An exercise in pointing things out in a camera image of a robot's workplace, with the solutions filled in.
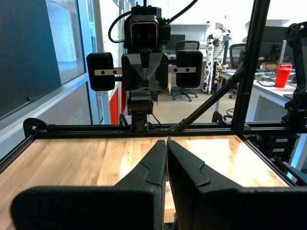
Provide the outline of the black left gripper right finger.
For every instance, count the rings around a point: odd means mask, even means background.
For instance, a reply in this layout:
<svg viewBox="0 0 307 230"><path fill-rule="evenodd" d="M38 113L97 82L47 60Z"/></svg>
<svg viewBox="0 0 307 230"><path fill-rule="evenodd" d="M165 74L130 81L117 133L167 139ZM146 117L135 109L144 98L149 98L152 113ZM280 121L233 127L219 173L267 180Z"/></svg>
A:
<svg viewBox="0 0 307 230"><path fill-rule="evenodd" d="M170 140L167 169L181 230L303 230L305 187L242 187Z"/></svg>

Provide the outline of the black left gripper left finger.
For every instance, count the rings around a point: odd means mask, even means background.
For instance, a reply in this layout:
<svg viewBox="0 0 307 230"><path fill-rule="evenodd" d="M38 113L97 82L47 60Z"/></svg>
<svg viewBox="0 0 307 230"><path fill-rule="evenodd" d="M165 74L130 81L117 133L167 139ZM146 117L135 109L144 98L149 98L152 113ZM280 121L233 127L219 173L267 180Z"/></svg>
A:
<svg viewBox="0 0 307 230"><path fill-rule="evenodd" d="M114 186L36 186L10 213L18 230L161 230L167 146L159 140Z"/></svg>

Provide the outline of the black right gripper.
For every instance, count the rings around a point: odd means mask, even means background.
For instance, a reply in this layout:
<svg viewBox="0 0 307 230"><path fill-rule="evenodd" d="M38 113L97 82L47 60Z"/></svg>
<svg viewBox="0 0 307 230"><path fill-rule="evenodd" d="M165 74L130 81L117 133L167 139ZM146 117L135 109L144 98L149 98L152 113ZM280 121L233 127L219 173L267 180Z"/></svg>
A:
<svg viewBox="0 0 307 230"><path fill-rule="evenodd" d="M127 91L165 90L168 75L174 73L180 88L197 88L201 84L203 54L198 50L180 50L175 65L170 66L163 53L125 54L122 66L115 68L111 53L91 53L86 62L90 85L94 91L109 91L121 81Z"/></svg>

